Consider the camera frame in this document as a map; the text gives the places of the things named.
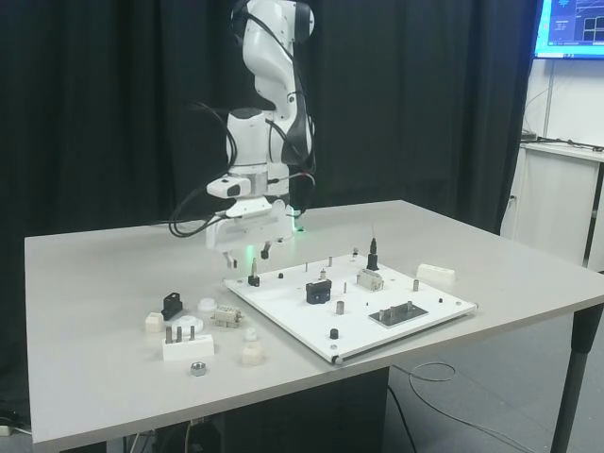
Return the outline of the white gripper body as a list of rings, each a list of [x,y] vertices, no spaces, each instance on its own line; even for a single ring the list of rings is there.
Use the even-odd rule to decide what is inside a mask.
[[[237,200],[222,220],[206,230],[206,246],[232,252],[292,236],[292,209],[283,200]]]

